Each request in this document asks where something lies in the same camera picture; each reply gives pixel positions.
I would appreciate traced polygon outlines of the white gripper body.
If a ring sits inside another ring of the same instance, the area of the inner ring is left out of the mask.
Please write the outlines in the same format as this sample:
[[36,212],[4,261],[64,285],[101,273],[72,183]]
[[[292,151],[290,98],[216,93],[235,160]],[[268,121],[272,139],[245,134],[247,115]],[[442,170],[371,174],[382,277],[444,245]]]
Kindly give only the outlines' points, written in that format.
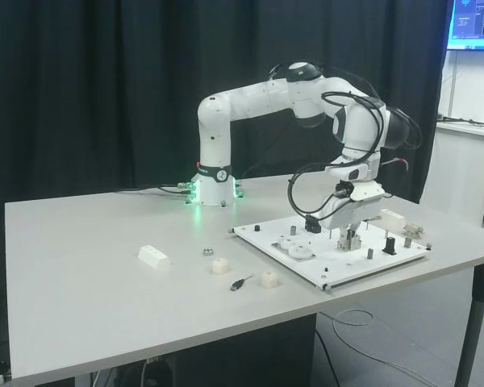
[[351,228],[356,230],[362,221],[373,216],[373,203],[371,201],[353,202],[349,198],[333,198],[321,210],[320,225],[327,229]]

